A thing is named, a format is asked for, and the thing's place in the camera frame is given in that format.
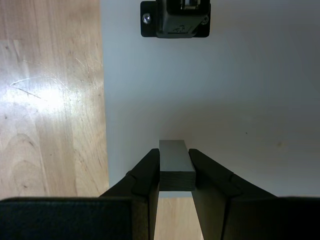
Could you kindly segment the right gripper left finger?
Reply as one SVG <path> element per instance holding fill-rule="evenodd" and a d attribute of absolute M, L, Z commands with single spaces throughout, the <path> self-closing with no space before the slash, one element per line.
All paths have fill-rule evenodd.
<path fill-rule="evenodd" d="M 151 240 L 160 151 L 151 149 L 98 197 L 12 197 L 0 202 L 3 240 Z"/>

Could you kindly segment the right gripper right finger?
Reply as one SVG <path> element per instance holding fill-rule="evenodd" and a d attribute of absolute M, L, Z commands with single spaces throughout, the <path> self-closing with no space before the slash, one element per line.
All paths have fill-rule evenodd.
<path fill-rule="evenodd" d="M 320 199 L 278 197 L 197 149 L 192 198 L 205 240 L 318 240 Z"/>

